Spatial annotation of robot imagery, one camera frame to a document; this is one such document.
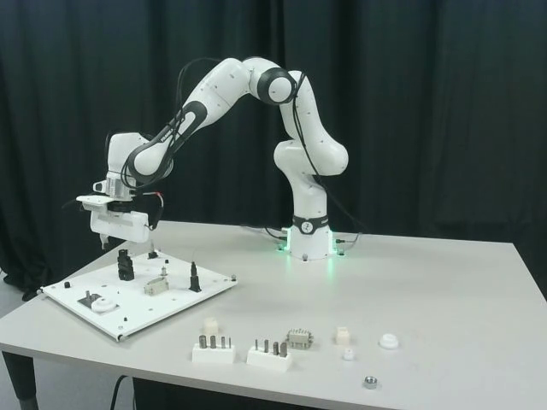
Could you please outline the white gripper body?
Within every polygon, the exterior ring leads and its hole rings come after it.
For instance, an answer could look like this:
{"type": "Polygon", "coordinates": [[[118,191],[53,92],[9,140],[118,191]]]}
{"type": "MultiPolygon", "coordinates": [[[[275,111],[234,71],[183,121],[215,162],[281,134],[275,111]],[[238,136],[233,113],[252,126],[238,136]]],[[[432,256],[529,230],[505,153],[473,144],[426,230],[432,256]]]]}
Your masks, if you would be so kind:
{"type": "Polygon", "coordinates": [[[91,212],[90,228],[98,235],[106,234],[134,243],[145,243],[149,240],[149,218],[148,214],[140,212],[130,213],[100,213],[91,212]]]}

